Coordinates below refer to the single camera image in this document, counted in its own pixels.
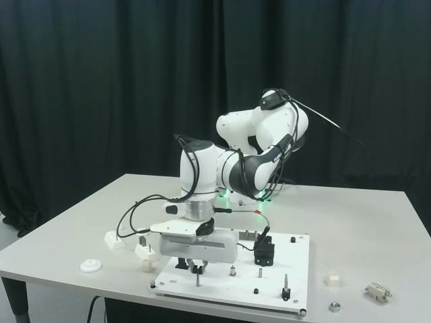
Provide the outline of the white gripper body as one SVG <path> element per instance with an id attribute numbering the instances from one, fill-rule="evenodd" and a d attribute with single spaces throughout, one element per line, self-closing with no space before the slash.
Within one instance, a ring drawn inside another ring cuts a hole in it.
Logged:
<path id="1" fill-rule="evenodd" d="M 161 236 L 159 251 L 164 256 L 208 262 L 234 263 L 238 256 L 237 243 L 237 231 L 215 230 L 205 239 L 198 238 L 194 242 Z"/>

